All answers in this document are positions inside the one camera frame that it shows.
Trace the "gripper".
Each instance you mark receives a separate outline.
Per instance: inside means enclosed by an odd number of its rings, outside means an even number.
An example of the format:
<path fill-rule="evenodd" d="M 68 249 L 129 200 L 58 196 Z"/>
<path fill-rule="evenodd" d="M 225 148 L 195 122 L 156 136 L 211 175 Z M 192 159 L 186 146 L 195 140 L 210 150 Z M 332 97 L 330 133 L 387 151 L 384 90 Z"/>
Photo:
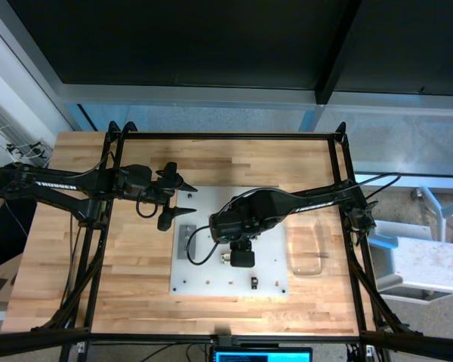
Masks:
<path fill-rule="evenodd" d="M 230 243 L 230 265 L 236 268 L 253 268 L 255 266 L 254 251 L 250 240 L 242 239 Z"/>
<path fill-rule="evenodd" d="M 162 170 L 158 170 L 159 178 L 159 204 L 162 206 L 162 212 L 158 218 L 158 230 L 167 231 L 170 229 L 175 216 L 182 216 L 189 213 L 195 213 L 196 209 L 186 207 L 171 207 L 170 199 L 174 196 L 177 190 L 185 192 L 197 192 L 197 189 L 184 180 L 177 172 L 177 164 L 168 162 Z"/>

